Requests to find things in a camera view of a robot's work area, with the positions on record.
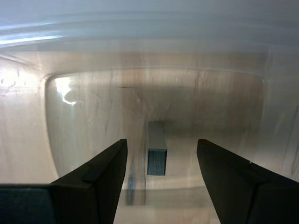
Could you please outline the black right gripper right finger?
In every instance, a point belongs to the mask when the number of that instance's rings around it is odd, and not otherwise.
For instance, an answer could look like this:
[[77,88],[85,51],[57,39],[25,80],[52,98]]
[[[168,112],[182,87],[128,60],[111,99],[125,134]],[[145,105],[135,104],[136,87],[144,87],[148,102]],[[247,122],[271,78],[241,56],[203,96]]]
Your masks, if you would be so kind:
[[197,158],[222,224],[297,224],[299,184],[206,139]]

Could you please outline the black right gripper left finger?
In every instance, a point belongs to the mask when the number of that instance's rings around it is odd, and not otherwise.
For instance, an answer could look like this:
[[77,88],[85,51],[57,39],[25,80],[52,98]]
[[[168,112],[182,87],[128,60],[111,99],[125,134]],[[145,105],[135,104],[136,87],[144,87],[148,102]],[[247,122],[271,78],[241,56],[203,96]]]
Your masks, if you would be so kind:
[[50,184],[2,184],[2,224],[112,224],[124,182],[126,139]]

